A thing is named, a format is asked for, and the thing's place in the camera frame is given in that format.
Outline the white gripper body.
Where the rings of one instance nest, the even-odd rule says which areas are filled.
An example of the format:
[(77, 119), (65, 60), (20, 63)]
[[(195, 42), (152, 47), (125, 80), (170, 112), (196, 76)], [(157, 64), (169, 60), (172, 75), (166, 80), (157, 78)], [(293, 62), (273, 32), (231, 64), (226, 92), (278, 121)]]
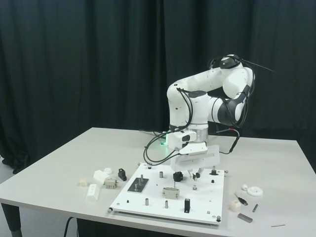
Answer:
[(170, 160), (173, 171), (185, 171), (193, 169), (211, 169), (220, 163), (219, 145), (207, 147), (206, 153), (197, 155), (179, 155)]

